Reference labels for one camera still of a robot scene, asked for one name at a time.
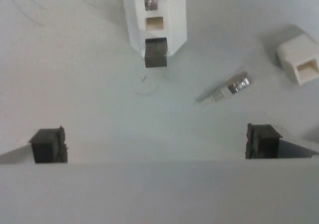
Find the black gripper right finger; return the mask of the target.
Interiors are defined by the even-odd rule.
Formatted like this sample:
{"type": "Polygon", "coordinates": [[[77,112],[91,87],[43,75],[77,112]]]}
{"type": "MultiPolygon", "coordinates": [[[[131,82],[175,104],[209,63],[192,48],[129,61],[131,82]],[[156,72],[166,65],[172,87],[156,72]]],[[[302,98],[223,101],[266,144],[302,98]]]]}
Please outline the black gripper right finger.
{"type": "Polygon", "coordinates": [[[247,125],[246,159],[291,159],[319,156],[319,144],[300,139],[281,125],[247,125]]]}

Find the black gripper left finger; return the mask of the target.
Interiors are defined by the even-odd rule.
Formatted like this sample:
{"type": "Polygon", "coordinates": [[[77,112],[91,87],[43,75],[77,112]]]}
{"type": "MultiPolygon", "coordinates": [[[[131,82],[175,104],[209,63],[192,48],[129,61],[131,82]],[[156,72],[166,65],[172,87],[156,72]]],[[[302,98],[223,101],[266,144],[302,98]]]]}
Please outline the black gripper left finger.
{"type": "Polygon", "coordinates": [[[0,151],[1,164],[68,163],[64,127],[32,130],[0,151]]]}

